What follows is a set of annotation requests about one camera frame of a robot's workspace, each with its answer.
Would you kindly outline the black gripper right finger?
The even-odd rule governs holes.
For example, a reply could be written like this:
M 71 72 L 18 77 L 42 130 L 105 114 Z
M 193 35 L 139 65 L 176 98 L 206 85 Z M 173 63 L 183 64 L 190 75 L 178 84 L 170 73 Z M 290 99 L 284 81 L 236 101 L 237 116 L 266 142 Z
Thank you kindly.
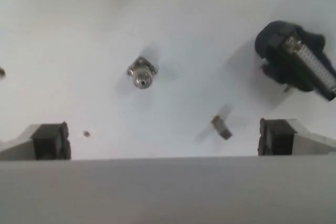
M 310 132 L 296 119 L 262 118 L 259 132 L 259 156 L 335 154 L 335 139 Z

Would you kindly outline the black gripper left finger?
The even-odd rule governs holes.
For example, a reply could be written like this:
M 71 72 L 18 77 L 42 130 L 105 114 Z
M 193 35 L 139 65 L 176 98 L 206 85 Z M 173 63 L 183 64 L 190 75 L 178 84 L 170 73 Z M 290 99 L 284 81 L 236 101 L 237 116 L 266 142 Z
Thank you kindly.
M 66 122 L 31 124 L 18 137 L 1 142 L 2 161 L 70 160 Z

